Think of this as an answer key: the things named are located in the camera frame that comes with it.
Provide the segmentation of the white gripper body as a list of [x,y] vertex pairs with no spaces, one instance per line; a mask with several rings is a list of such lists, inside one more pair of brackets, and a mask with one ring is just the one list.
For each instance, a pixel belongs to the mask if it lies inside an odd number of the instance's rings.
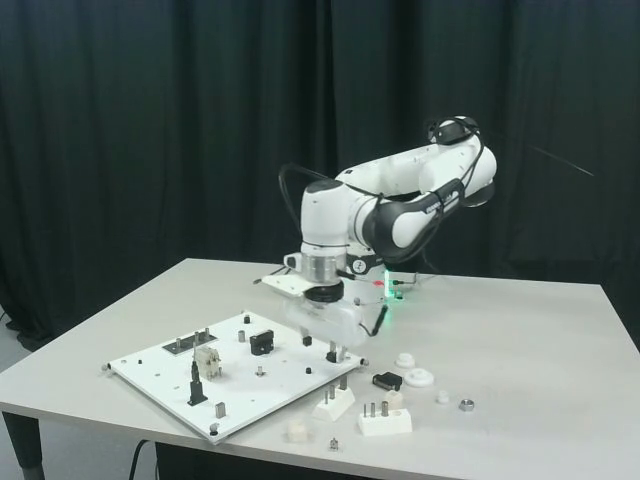
[[285,319],[296,326],[303,337],[310,336],[338,346],[356,347],[364,343],[362,312],[340,300],[323,303],[303,297],[283,302]]

